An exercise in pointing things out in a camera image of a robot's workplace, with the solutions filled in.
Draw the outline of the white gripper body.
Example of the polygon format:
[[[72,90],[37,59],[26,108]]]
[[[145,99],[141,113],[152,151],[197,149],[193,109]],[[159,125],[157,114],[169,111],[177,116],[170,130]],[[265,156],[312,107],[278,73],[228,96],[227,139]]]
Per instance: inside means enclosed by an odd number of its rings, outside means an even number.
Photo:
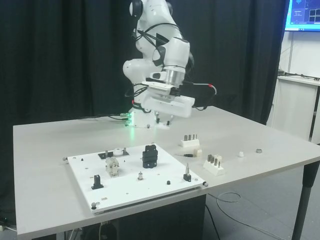
[[[141,102],[145,109],[173,115],[182,118],[189,118],[192,113],[192,107],[195,103],[193,97],[188,96],[162,96],[160,94],[149,92]]]

